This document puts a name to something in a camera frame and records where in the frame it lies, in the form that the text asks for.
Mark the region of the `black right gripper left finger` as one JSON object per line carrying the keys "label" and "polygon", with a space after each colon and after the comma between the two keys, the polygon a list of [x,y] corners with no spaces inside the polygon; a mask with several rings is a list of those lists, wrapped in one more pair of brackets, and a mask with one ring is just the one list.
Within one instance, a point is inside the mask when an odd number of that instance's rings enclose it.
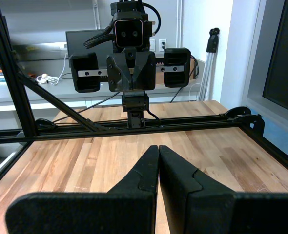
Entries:
{"label": "black right gripper left finger", "polygon": [[153,234],[158,146],[150,146],[106,193],[29,193],[7,209],[11,234]]}

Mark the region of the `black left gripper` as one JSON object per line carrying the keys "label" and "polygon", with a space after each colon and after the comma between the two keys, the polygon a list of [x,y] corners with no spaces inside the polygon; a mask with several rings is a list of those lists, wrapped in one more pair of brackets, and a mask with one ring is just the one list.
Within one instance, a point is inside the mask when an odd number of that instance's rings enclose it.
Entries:
{"label": "black left gripper", "polygon": [[191,53],[187,48],[168,48],[162,65],[150,51],[125,48],[109,54],[106,68],[98,67],[97,55],[75,56],[69,59],[75,90],[79,93],[97,92],[101,82],[108,82],[111,92],[139,92],[155,89],[156,74],[162,73],[164,85],[181,88],[189,83]]}

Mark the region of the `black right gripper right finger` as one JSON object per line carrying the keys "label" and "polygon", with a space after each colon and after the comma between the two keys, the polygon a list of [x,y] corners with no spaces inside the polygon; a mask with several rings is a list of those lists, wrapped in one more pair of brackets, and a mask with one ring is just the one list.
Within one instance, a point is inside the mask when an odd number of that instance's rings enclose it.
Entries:
{"label": "black right gripper right finger", "polygon": [[288,193],[236,192],[167,146],[160,186],[173,234],[288,234]]}

